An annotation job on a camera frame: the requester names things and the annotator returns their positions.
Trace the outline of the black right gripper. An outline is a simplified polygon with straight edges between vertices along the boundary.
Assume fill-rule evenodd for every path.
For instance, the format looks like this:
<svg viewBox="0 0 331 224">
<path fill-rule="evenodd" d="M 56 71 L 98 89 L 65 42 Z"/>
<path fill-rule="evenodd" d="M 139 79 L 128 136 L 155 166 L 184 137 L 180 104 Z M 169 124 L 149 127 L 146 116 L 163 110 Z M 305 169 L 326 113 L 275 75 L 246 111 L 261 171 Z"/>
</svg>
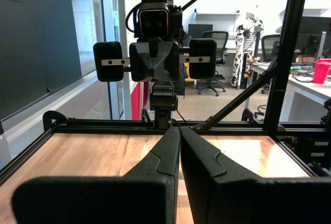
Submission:
<svg viewBox="0 0 331 224">
<path fill-rule="evenodd" d="M 189 63 L 192 79 L 211 79 L 216 70 L 217 44 L 213 39 L 193 39 L 190 47 L 180 48 L 175 41 L 131 43 L 129 56 L 122 55 L 117 41 L 93 46 L 97 77 L 101 82 L 117 82 L 129 72 L 135 82 L 176 81 L 181 64 Z"/>
</svg>

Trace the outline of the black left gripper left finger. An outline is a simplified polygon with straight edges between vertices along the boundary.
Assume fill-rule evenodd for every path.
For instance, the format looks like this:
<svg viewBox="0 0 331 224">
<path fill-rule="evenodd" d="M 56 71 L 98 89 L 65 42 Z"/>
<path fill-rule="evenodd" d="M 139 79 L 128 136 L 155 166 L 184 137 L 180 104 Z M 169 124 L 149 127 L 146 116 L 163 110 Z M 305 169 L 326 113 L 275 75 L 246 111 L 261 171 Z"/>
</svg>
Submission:
<svg viewBox="0 0 331 224">
<path fill-rule="evenodd" d="M 120 177 L 37 177 L 13 193 L 17 223 L 175 223 L 180 133 L 169 128 Z"/>
</svg>

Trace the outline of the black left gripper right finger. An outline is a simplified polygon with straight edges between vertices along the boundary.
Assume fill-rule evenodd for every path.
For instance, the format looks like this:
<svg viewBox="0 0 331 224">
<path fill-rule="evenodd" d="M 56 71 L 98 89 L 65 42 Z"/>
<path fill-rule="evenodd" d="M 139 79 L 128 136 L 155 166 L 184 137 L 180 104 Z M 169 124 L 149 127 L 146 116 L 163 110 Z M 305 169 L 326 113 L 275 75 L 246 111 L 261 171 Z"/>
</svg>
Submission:
<svg viewBox="0 0 331 224">
<path fill-rule="evenodd" d="M 180 156 L 195 223 L 330 223 L 328 177 L 260 177 L 187 127 Z"/>
</svg>

